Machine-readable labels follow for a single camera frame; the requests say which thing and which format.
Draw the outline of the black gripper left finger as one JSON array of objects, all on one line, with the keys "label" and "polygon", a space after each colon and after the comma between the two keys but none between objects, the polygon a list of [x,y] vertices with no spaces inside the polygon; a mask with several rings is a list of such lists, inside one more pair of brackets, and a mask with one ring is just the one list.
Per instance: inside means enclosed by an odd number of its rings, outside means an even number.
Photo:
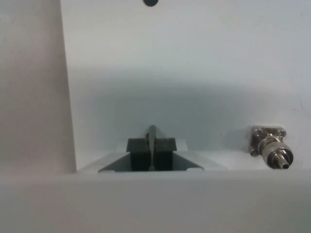
[{"label": "black gripper left finger", "polygon": [[148,171],[151,154],[145,139],[119,142],[115,149],[83,165],[79,172],[135,172]]}]

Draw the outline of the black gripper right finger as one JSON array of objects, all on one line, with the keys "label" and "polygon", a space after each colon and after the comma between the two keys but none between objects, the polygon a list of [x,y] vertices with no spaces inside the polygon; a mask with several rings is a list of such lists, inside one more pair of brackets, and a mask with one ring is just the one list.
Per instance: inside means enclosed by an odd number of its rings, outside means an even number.
[{"label": "black gripper right finger", "polygon": [[188,150],[185,139],[173,137],[156,139],[153,165],[156,171],[227,170],[225,166]]}]

